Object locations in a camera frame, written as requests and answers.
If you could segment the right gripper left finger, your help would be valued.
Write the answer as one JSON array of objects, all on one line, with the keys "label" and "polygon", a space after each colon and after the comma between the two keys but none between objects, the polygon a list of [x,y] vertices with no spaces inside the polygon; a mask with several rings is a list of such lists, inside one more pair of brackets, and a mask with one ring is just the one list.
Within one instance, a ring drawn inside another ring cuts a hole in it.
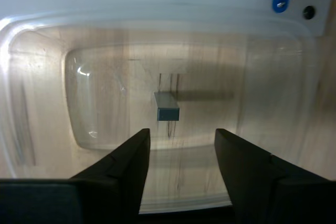
[{"label": "right gripper left finger", "polygon": [[135,223],[149,169],[150,130],[141,129],[111,153],[71,177],[83,223]]}]

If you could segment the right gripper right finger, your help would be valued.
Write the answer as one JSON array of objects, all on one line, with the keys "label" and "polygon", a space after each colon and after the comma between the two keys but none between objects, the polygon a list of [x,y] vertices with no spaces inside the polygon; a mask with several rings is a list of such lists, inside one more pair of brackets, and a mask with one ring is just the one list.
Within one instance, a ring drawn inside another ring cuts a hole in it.
[{"label": "right gripper right finger", "polygon": [[225,130],[215,151],[237,223],[335,223],[335,182]]}]

